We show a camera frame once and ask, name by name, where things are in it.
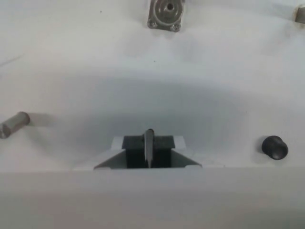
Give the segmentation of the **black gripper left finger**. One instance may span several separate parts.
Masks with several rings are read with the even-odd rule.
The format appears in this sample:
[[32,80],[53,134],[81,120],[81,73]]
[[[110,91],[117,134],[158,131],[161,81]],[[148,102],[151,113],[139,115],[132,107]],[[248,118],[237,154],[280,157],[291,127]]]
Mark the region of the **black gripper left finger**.
[[110,150],[101,153],[93,169],[146,168],[143,136],[115,137]]

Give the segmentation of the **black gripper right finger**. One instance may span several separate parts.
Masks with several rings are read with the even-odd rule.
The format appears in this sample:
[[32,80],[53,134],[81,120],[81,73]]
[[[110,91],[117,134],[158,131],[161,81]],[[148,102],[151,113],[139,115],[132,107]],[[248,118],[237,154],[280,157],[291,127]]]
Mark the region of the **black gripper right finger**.
[[183,136],[161,135],[154,138],[153,168],[202,167],[193,159]]

